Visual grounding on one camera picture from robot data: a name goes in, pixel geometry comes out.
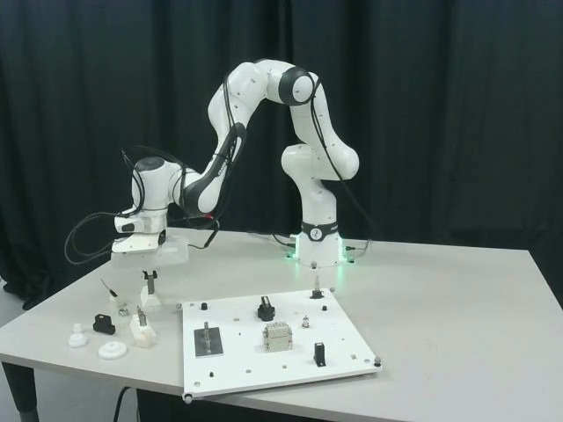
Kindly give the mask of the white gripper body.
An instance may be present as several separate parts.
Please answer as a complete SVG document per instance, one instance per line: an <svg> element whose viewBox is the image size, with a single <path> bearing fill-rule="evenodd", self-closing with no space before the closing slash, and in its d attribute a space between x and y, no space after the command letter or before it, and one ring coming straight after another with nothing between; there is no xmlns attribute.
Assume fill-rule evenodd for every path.
<svg viewBox="0 0 563 422"><path fill-rule="evenodd" d="M185 264L188 250L184 243L157 239L121 239L113 242L111 263L118 267L160 267Z"/></svg>

